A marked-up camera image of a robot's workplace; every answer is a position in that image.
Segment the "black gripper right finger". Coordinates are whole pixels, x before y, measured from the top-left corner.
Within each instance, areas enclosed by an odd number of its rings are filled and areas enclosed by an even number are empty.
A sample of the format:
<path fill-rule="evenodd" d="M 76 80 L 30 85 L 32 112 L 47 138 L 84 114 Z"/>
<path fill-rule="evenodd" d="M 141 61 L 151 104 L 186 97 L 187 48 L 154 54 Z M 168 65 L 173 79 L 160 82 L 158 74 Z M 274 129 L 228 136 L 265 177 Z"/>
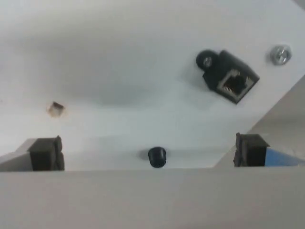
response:
<path fill-rule="evenodd" d="M 275 150 L 259 134 L 236 134 L 235 167 L 304 166 L 305 161 Z"/>

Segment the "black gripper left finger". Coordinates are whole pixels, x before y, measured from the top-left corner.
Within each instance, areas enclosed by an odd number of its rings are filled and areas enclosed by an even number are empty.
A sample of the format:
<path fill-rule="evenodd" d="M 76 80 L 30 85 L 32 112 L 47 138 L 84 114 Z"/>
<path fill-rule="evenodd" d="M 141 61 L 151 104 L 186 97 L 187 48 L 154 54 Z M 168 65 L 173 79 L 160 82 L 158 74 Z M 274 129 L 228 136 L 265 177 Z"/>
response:
<path fill-rule="evenodd" d="M 51 138 L 26 140 L 14 152 L 0 156 L 1 172 L 64 171 L 62 139 Z"/>

